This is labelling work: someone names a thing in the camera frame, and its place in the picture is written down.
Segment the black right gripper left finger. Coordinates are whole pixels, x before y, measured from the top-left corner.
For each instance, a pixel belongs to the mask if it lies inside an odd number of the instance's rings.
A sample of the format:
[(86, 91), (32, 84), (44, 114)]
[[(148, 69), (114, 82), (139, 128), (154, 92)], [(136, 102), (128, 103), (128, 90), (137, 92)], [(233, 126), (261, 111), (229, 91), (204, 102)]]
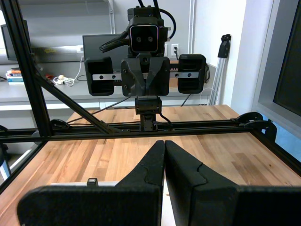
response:
[(165, 144), (157, 141), (115, 186), (42, 186), (17, 205), (22, 226), (159, 226)]

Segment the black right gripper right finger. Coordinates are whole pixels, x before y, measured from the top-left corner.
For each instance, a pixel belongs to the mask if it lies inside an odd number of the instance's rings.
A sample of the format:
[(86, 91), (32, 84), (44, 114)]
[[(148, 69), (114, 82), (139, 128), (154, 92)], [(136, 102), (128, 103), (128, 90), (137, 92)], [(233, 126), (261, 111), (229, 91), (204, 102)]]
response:
[(166, 181), (178, 226), (295, 226), (301, 189), (240, 186), (173, 141), (166, 141)]

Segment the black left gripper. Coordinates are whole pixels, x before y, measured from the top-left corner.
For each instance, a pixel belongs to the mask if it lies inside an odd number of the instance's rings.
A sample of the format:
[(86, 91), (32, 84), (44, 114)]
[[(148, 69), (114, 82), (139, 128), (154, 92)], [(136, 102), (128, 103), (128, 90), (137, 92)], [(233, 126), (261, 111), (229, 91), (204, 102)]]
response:
[(199, 94), (204, 88), (206, 58), (202, 54), (182, 54), (173, 64), (165, 56), (139, 54), (121, 60), (114, 72), (110, 57), (88, 59), (85, 70), (89, 93), (110, 96), (120, 86), (125, 97), (167, 96), (170, 79), (177, 80), (178, 92)]

